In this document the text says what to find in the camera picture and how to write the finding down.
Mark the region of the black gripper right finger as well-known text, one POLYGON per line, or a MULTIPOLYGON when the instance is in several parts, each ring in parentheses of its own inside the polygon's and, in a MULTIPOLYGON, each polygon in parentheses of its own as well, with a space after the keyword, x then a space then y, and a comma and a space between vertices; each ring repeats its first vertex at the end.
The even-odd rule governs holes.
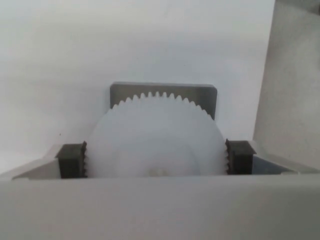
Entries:
POLYGON ((299 169, 286 160, 263 154, 247 140, 225 141, 228 175, 285 175, 299 174, 299 169))

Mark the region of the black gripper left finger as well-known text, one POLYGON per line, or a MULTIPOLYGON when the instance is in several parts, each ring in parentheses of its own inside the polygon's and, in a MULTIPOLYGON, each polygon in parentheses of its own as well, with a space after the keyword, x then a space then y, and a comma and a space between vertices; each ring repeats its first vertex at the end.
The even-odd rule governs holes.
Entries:
POLYGON ((56 144, 40 159, 11 171, 11 179, 55 180, 87 178, 87 142, 56 144))

